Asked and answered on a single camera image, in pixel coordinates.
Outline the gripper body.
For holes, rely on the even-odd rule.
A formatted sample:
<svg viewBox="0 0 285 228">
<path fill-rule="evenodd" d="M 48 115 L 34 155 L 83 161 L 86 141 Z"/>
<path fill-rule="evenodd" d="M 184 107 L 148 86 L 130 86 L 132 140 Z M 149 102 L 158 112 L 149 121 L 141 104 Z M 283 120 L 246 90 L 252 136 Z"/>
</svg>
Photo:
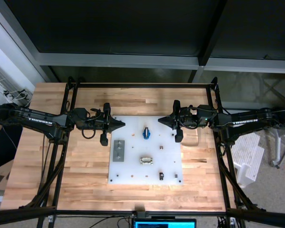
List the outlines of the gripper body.
<svg viewBox="0 0 285 228">
<path fill-rule="evenodd" d="M 181 107 L 180 101 L 175 100 L 173 103 L 173 112 L 172 112 L 172 129 L 176 130 L 175 135 L 175 142 L 180 143 L 182 142 L 184 135 L 182 127 L 187 129 L 192 129 L 192 126 L 190 126 L 188 123 L 185 123 L 185 121 L 189 120 L 191 121 L 191 115 L 190 114 L 190 107 Z"/>
<path fill-rule="evenodd" d="M 108 146 L 107 133 L 109 132 L 109 123 L 111 117 L 110 113 L 110 104 L 104 103 L 103 110 L 100 111 L 98 118 L 95 120 L 94 130 L 102 131 L 102 134 L 100 135 L 100 144 L 102 146 Z"/>
</svg>

